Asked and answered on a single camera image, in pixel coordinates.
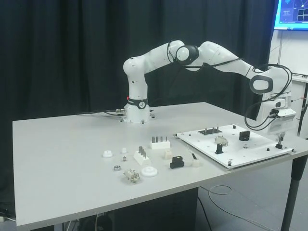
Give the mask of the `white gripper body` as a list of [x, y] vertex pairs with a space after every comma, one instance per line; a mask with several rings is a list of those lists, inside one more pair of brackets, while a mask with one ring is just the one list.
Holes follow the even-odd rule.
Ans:
[[265, 128], [265, 133], [269, 135], [278, 134], [292, 130], [295, 127], [295, 115], [277, 117], [269, 122]]

